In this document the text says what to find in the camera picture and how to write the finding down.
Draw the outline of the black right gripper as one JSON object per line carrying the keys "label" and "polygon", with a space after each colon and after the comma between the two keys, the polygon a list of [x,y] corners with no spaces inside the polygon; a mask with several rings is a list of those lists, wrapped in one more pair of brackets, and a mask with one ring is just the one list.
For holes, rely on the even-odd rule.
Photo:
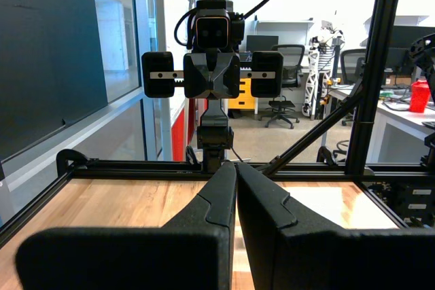
{"label": "black right gripper", "polygon": [[145,95],[170,98],[182,87],[187,98],[237,98],[242,79],[251,80],[251,95],[272,98],[279,95],[283,56],[280,52],[254,52],[251,62],[235,53],[190,53],[183,57],[183,69],[174,69],[170,52],[146,52],[141,57]]}

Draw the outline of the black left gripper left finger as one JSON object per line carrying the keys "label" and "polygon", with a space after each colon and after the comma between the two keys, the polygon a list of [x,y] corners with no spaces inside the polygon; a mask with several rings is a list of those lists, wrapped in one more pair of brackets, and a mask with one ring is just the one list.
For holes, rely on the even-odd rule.
{"label": "black left gripper left finger", "polygon": [[237,171],[223,164],[160,228],[50,228],[15,256],[24,289],[229,289]]}

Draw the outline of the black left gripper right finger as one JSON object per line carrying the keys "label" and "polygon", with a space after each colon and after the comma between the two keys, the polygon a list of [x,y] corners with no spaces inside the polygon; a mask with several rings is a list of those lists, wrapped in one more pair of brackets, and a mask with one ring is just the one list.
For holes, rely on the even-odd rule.
{"label": "black left gripper right finger", "polygon": [[433,230],[342,228],[248,164],[238,166],[238,183],[255,288],[434,288]]}

